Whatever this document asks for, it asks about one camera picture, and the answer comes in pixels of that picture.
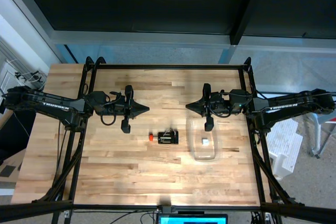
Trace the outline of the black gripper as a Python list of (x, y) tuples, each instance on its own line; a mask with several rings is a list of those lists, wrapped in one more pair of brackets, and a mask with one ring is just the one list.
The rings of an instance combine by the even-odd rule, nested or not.
[(212, 131), (214, 127), (212, 115), (219, 118), (228, 118), (230, 116), (229, 103), (223, 99), (223, 95), (227, 95), (224, 90), (211, 92), (211, 85), (205, 83), (203, 86), (203, 97), (198, 101), (186, 105), (188, 110), (206, 117), (204, 124), (206, 132)]
[(124, 117), (121, 121), (121, 130), (123, 133), (131, 132), (129, 119), (134, 119), (140, 114), (150, 110), (148, 106), (135, 102), (133, 96), (134, 91), (132, 85), (127, 85), (125, 87), (124, 95), (122, 95), (121, 98), (113, 105), (115, 115)]

